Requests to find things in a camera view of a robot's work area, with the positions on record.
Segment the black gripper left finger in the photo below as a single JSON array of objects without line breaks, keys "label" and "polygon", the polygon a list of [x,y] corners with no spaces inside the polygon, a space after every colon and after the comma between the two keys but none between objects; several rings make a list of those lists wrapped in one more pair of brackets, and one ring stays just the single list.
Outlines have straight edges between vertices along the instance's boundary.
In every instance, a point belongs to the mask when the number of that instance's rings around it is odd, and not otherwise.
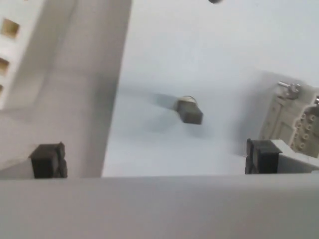
[{"label": "black gripper left finger", "polygon": [[62,142],[35,144],[21,155],[0,162],[1,179],[67,178],[65,145]]}]

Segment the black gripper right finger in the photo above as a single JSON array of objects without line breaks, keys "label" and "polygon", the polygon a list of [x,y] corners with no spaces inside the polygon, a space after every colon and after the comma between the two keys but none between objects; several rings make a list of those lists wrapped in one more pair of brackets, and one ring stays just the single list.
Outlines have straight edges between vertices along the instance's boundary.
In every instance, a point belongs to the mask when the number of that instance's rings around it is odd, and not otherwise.
[{"label": "black gripper right finger", "polygon": [[319,160],[293,151],[280,139],[247,139],[246,174],[318,173]]}]

